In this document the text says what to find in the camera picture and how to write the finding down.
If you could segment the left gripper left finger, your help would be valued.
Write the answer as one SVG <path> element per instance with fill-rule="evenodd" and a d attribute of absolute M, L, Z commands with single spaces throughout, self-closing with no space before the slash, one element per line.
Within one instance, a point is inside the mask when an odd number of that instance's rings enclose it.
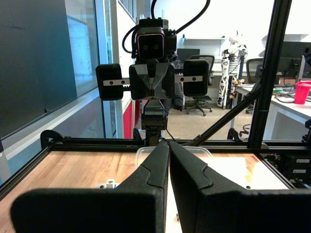
<path fill-rule="evenodd" d="M 170 149 L 160 142 L 114 189 L 35 189 L 18 196 L 17 233 L 163 233 Z"/>

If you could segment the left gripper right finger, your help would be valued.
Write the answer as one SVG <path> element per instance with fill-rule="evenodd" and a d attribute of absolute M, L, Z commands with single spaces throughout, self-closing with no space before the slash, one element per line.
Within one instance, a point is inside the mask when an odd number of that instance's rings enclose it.
<path fill-rule="evenodd" d="M 183 232 L 310 232 L 310 190 L 247 190 L 178 143 L 170 148 L 170 177 Z"/>

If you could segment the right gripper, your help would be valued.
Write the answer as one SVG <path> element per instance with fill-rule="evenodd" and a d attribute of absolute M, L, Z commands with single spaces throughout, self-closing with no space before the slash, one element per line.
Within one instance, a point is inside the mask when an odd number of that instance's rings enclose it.
<path fill-rule="evenodd" d="M 182 69 L 172 63 L 131 65 L 129 77 L 123 78 L 119 64 L 96 67 L 96 77 L 101 100 L 121 100 L 125 91 L 131 92 L 133 100 L 172 99 L 175 84 L 183 83 L 187 97 L 207 94 L 209 64 L 203 59 L 186 60 Z"/>

